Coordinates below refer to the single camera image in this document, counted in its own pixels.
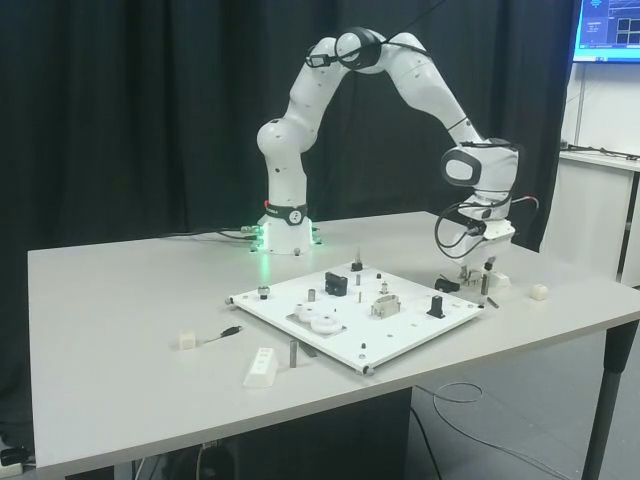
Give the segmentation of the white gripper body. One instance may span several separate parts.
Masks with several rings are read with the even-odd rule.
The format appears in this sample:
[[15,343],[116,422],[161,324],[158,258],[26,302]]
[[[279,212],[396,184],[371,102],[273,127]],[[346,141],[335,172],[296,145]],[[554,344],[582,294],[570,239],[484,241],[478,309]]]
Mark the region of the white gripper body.
[[462,240],[448,250],[448,254],[461,267],[468,270],[481,270],[484,264],[503,255],[511,245],[511,236],[486,240],[480,235],[464,235]]

